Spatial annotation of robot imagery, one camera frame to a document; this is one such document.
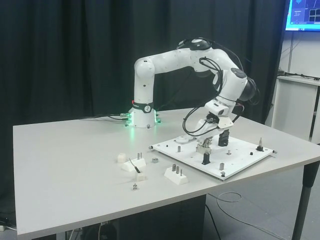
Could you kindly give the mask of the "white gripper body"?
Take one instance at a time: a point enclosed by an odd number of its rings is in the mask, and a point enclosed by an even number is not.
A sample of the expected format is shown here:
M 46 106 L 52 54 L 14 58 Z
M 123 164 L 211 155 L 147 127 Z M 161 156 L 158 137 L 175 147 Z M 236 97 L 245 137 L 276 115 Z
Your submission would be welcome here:
M 223 132 L 223 130 L 218 127 L 217 123 L 213 123 L 212 121 L 206 121 L 205 119 L 200 119 L 197 122 L 193 131 L 193 135 L 196 138 L 214 137 Z

